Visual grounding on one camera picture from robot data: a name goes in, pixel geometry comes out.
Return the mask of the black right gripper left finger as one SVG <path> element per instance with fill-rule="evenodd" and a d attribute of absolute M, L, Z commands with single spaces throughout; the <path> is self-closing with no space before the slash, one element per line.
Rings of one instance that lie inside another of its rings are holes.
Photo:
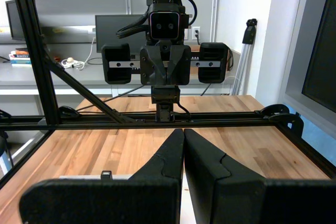
<path fill-rule="evenodd" d="M 19 201 L 23 223 L 178 223 L 183 130 L 174 130 L 128 179 L 49 179 Z"/>

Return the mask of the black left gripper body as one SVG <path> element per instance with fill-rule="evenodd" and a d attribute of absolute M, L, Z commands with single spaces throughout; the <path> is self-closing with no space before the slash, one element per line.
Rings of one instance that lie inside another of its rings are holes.
<path fill-rule="evenodd" d="M 155 45 L 145 45 L 160 46 L 166 78 L 172 45 L 174 44 L 168 40 L 159 41 Z M 105 45 L 101 53 L 104 77 L 108 84 L 130 83 L 133 71 L 140 72 L 140 54 L 138 60 L 132 60 L 128 44 Z M 197 68 L 198 80 L 201 83 L 222 83 L 226 73 L 226 45 L 222 42 L 204 42 L 200 45 L 197 54 L 194 54 L 191 50 L 190 72 L 191 68 Z"/>

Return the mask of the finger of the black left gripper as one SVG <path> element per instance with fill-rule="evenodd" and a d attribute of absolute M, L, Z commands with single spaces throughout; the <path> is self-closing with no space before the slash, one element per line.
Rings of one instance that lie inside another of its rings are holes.
<path fill-rule="evenodd" d="M 143 85 L 167 85 L 160 46 L 144 46 L 141 49 L 140 72 Z"/>
<path fill-rule="evenodd" d="M 167 66 L 167 85 L 187 85 L 190 81 L 191 49 L 172 45 Z"/>

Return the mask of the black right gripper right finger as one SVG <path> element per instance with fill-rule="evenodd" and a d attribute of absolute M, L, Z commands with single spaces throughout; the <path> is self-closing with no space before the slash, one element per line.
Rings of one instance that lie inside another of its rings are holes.
<path fill-rule="evenodd" d="M 197 223 L 335 223 L 334 180 L 268 179 L 194 130 L 184 134 Z"/>

